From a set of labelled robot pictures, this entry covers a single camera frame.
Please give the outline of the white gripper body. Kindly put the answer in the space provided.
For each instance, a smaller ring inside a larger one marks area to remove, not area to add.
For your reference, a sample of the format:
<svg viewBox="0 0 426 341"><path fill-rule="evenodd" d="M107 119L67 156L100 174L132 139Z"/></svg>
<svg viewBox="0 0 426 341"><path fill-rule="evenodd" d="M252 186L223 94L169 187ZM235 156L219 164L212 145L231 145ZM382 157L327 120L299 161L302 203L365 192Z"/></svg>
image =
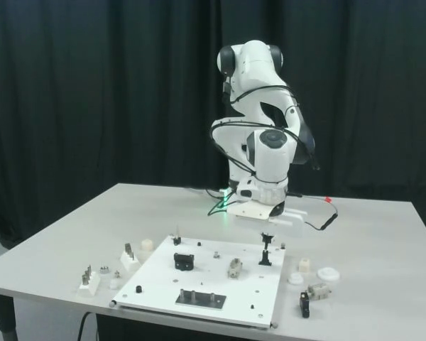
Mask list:
<svg viewBox="0 0 426 341"><path fill-rule="evenodd" d="M285 210L281 215L270 217L268 212L234 212L232 220L238 227L251 229L258 234L269 234L277 237L301 237L305 224L305 213L294 213Z"/></svg>

